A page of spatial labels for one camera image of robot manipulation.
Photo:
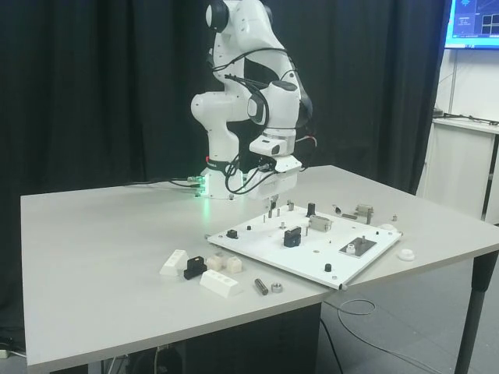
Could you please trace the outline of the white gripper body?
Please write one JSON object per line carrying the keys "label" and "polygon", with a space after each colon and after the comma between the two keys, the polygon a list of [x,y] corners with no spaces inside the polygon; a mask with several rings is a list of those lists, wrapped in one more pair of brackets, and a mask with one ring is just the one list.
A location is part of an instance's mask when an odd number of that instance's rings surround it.
{"label": "white gripper body", "polygon": [[296,186],[298,171],[274,173],[272,171],[258,171],[245,187],[245,195],[251,199],[270,199]]}

